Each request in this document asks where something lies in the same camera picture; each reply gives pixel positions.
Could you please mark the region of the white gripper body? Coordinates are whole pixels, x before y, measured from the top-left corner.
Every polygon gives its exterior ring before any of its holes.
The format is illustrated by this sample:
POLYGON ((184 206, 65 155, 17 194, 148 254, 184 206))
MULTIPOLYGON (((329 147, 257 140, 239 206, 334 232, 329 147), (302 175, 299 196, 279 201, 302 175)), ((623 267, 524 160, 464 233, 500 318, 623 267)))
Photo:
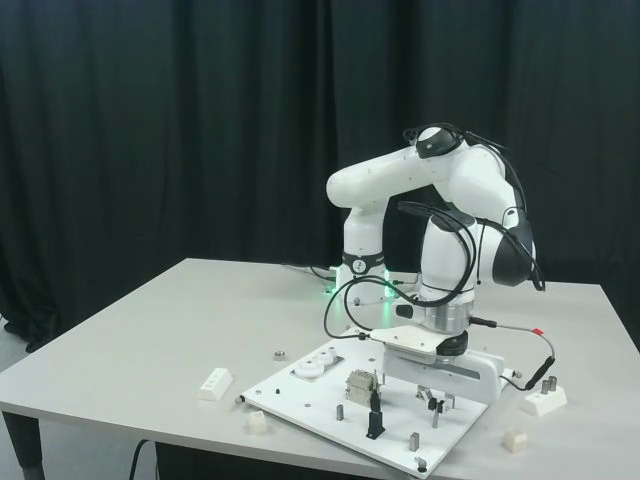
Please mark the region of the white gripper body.
POLYGON ((387 376, 475 402, 495 402, 502 390, 502 358, 474 350, 444 360, 386 349, 383 371, 387 376))

